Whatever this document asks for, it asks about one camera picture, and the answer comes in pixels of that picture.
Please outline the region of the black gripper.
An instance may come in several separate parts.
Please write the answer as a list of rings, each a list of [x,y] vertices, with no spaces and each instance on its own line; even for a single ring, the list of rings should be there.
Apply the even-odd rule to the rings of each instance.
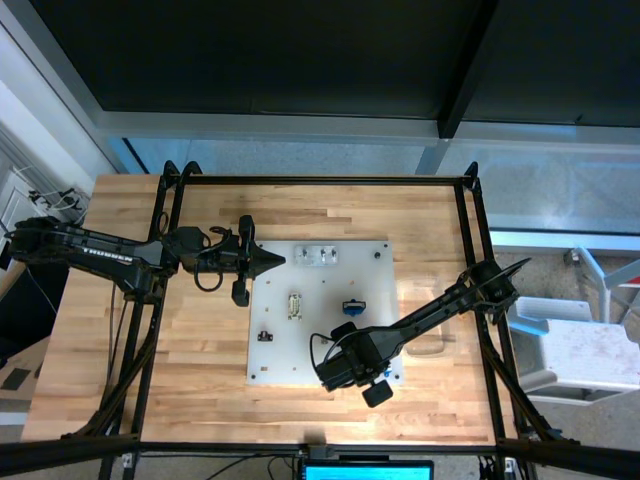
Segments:
[[[387,379],[371,380],[363,390],[363,399],[369,408],[376,408],[393,397],[393,390]]]
[[[237,306],[247,307],[250,300],[247,281],[284,265],[286,258],[255,245],[255,224],[250,215],[240,217],[236,234],[221,226],[211,227],[210,231],[221,237],[213,246],[213,269],[219,274],[219,280],[226,273],[237,275],[231,298]]]

